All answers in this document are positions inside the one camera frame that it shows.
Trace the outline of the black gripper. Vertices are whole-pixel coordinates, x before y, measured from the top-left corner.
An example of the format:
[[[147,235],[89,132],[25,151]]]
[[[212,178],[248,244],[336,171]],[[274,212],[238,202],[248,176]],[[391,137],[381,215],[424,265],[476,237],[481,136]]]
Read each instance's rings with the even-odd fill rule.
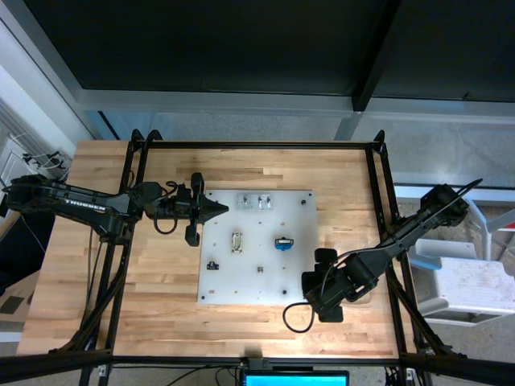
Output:
[[[200,234],[197,232],[197,225],[200,223],[200,212],[202,198],[204,197],[204,222],[221,216],[229,211],[229,207],[211,200],[204,196],[204,178],[201,173],[192,174],[190,187],[184,184],[178,185],[174,198],[173,213],[174,219],[188,220],[189,225],[185,230],[185,240],[189,246],[200,245]]]
[[[345,295],[345,286],[338,278],[339,269],[350,252],[339,254],[335,249],[318,248],[315,250],[315,272],[302,273],[303,297],[317,300],[320,322],[342,322],[343,308],[340,305]]]

